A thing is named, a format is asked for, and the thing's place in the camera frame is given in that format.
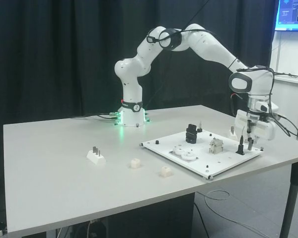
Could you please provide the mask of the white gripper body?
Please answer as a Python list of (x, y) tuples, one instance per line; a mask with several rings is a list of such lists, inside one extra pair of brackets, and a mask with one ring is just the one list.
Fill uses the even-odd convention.
[(263, 119), (259, 114), (238, 110), (234, 125), (241, 130), (241, 134), (248, 140), (273, 140), (276, 134), (276, 123), (270, 119)]

